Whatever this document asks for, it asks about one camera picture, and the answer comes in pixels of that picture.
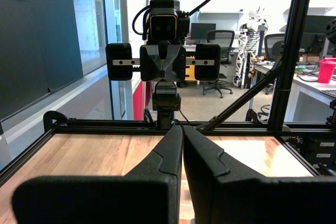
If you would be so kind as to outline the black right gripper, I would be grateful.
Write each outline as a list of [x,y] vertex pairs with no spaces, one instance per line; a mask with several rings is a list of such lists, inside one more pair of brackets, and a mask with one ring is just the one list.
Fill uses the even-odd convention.
[[217,80],[221,65],[218,44],[197,44],[192,59],[187,59],[183,45],[159,44],[140,47],[140,57],[132,58],[129,43],[106,46],[108,77],[110,80],[131,80],[139,72],[142,81],[184,81],[186,67],[194,66],[196,80]]

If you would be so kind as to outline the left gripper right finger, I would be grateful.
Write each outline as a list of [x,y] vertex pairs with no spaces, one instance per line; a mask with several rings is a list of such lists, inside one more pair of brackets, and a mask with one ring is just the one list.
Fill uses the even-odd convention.
[[193,127],[184,133],[196,223],[335,223],[335,178],[266,177]]

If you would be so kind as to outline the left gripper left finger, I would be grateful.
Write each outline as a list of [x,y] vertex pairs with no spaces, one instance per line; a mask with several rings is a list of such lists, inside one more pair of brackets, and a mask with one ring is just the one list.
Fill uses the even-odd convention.
[[124,176],[40,176],[12,195],[18,223],[178,223],[183,130],[174,125]]

